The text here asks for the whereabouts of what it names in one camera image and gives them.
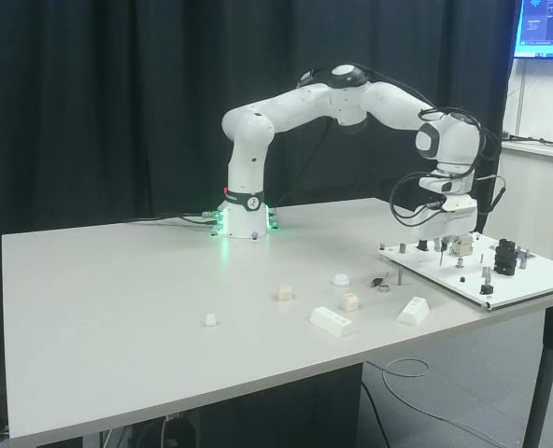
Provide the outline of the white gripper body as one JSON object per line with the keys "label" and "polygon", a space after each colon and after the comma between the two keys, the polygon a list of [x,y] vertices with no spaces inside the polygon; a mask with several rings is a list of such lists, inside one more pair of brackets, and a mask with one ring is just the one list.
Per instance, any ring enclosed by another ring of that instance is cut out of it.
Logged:
{"label": "white gripper body", "polygon": [[477,209],[470,204],[452,212],[426,208],[410,222],[412,234],[419,240],[463,235],[475,229]]}

